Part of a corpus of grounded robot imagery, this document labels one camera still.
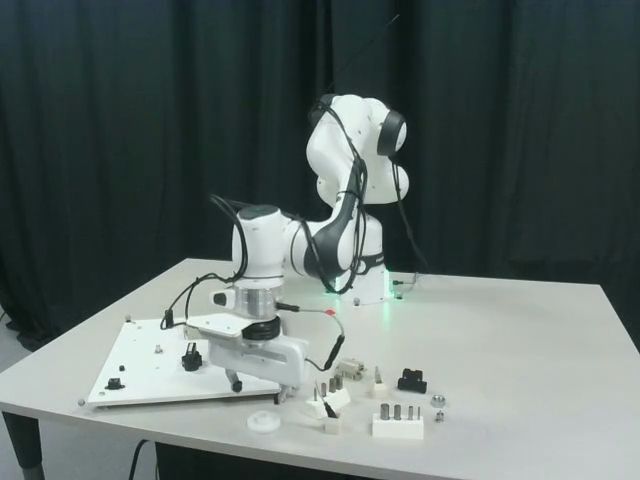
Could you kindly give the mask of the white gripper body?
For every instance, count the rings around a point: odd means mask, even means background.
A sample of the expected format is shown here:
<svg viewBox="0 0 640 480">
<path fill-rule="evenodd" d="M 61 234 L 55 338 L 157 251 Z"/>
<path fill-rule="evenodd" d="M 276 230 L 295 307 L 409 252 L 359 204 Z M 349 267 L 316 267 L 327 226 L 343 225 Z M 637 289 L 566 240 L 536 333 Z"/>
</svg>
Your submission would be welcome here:
<svg viewBox="0 0 640 480">
<path fill-rule="evenodd" d="M 308 342 L 280 335 L 264 342 L 209 336 L 209 361 L 227 371 L 298 388 L 308 379 Z"/>
</svg>

